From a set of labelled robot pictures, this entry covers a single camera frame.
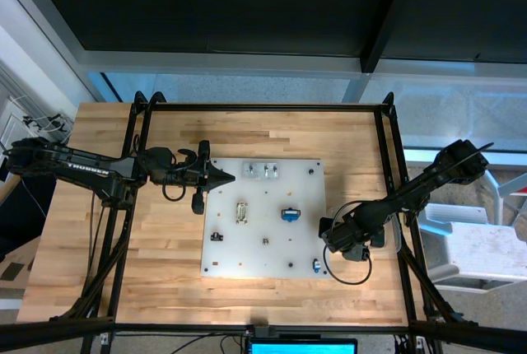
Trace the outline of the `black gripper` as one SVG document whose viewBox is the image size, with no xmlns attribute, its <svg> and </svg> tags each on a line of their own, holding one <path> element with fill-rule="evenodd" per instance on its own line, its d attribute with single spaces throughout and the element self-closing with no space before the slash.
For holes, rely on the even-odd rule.
<svg viewBox="0 0 527 354">
<path fill-rule="evenodd" d="M 191 199 L 191 209 L 194 214 L 204 214 L 204 192 L 208 183 L 208 162 L 210 161 L 210 142 L 202 140 L 198 144 L 198 151 L 180 149 L 178 153 L 185 155 L 185 160 L 178 167 L 178 178 L 181 182 L 182 193 L 179 200 L 182 200 L 187 192 L 187 188 L 195 189 Z M 223 185 L 235 182 L 235 176 L 225 172 L 217 165 L 217 160 L 211 161 L 211 176 L 221 178 L 215 179 L 210 183 L 210 190 L 217 189 Z"/>
<path fill-rule="evenodd" d="M 349 252 L 356 245 L 370 244 L 374 249 L 385 246 L 384 227 L 355 217 L 344 217 L 342 222 L 333 222 L 332 218 L 319 219 L 319 238 L 332 253 Z"/>
</svg>

